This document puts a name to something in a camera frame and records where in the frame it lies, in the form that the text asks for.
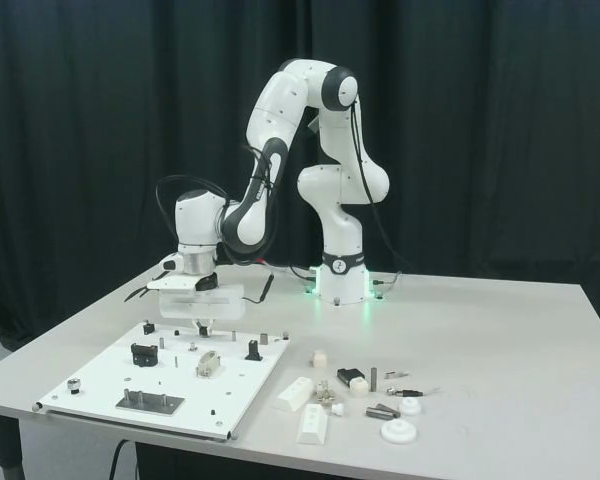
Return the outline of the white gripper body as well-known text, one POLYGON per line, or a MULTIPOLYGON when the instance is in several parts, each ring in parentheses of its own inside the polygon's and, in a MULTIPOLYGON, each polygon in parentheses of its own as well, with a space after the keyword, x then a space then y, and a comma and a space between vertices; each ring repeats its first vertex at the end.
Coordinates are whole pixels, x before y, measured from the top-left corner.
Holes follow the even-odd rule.
POLYGON ((158 304, 161 315, 170 319, 236 321, 245 313, 244 287, 221 285, 206 291, 163 290, 158 304))

